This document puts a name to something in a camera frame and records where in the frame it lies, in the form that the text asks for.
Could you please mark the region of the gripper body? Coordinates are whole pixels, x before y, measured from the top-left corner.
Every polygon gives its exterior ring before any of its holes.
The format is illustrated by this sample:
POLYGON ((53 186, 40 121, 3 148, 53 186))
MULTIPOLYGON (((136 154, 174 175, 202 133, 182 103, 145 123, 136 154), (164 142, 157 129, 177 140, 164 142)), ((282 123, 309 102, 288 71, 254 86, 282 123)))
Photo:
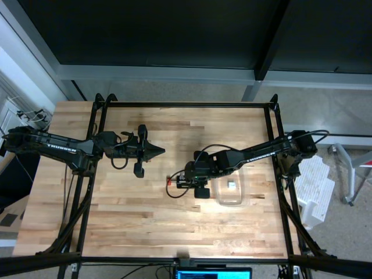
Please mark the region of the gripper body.
POLYGON ((122 131, 121 135, 127 136, 127 140, 122 143, 122 151, 124 157, 128 159, 137 159, 134 164, 134 174, 137 178, 144 178, 145 170, 142 167, 145 161, 145 143, 148 136, 148 131, 144 124, 138 126, 137 136, 134 133, 122 131))
POLYGON ((194 161, 185 166, 185 179, 191 188, 194 189, 194 197, 197 199, 209 199, 210 189, 205 188, 208 184, 210 171, 209 155, 205 151, 195 151, 194 161))

